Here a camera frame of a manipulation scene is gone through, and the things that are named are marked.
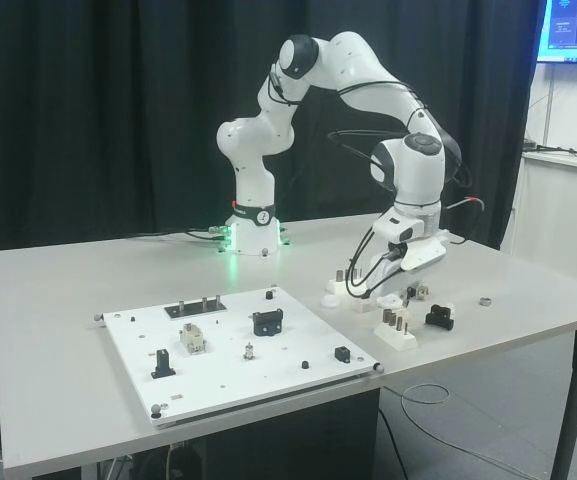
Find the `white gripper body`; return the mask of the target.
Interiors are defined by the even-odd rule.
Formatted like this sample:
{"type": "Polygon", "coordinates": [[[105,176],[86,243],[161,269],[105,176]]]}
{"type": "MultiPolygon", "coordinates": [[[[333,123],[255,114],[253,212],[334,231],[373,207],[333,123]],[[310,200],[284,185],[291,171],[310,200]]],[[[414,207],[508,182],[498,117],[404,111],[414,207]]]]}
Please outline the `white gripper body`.
{"type": "Polygon", "coordinates": [[[395,294],[419,282],[419,273],[401,268],[403,257],[396,251],[375,255],[353,280],[353,293],[377,299],[395,294]]]}

